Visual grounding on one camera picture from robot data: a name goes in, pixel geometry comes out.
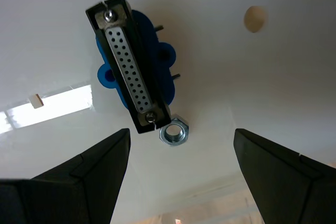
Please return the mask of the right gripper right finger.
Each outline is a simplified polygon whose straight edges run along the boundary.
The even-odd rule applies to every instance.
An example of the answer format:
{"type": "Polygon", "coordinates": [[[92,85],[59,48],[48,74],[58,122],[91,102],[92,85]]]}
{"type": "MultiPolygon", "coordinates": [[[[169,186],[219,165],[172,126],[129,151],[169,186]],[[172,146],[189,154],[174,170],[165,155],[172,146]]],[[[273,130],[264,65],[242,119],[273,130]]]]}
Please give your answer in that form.
{"type": "Polygon", "coordinates": [[[246,129],[233,145],[265,223],[335,223],[335,168],[246,129]]]}

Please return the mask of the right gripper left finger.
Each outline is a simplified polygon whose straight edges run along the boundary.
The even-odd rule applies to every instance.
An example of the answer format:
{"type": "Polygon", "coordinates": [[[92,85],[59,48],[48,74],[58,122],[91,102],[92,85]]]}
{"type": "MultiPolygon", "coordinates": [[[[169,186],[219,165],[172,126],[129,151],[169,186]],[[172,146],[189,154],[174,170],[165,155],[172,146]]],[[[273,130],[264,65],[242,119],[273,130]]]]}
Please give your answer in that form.
{"type": "Polygon", "coordinates": [[[31,179],[1,179],[1,223],[110,223],[131,138],[121,129],[31,179]]]}

